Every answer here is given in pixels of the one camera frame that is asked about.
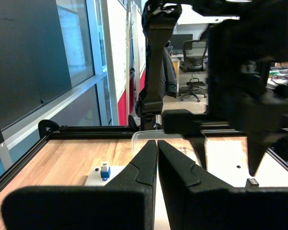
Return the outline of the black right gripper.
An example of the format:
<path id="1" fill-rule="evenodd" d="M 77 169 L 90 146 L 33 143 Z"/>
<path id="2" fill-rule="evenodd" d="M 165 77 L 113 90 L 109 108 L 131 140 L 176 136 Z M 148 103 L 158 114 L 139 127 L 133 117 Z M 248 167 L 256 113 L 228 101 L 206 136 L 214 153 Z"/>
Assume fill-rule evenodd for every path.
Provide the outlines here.
<path id="1" fill-rule="evenodd" d="M 195 115 L 186 110 L 165 111 L 167 134 L 191 139 L 206 170 L 204 124 L 229 125 L 247 135 L 248 169 L 255 176 L 270 141 L 288 132 L 288 85 L 266 88 L 249 61 L 288 60 L 288 25 L 271 20 L 227 20 L 209 31 L 209 108 Z"/>

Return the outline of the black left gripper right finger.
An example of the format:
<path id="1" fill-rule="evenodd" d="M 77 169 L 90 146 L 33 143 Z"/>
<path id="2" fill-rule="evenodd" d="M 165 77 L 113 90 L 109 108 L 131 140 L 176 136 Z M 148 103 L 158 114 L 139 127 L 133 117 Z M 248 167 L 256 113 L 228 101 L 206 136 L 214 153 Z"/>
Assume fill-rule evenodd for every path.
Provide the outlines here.
<path id="1" fill-rule="evenodd" d="M 288 187 L 233 187 L 163 140 L 158 154 L 171 229 L 288 230 Z"/>

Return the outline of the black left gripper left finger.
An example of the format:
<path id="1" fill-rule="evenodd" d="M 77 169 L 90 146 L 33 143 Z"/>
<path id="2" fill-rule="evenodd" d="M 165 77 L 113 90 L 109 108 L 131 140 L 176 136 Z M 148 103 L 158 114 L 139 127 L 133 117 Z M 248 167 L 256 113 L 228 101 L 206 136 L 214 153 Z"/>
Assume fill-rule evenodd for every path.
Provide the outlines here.
<path id="1" fill-rule="evenodd" d="M 27 186 L 8 194 L 1 215 L 8 230 L 151 230 L 157 145 L 148 141 L 105 186 Z"/>

